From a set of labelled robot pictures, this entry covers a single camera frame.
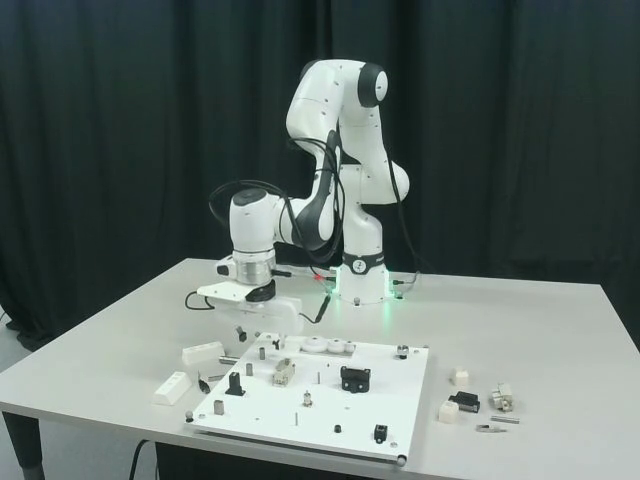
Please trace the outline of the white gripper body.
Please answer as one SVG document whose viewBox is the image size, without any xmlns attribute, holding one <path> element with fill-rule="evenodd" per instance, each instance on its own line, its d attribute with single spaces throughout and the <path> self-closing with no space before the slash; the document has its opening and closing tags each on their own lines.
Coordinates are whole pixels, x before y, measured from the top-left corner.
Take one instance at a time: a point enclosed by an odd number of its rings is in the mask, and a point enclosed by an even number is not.
<svg viewBox="0 0 640 480">
<path fill-rule="evenodd" d="M 264 302 L 221 302 L 220 311 L 244 330 L 299 335 L 303 331 L 299 299 L 274 297 Z"/>
</svg>

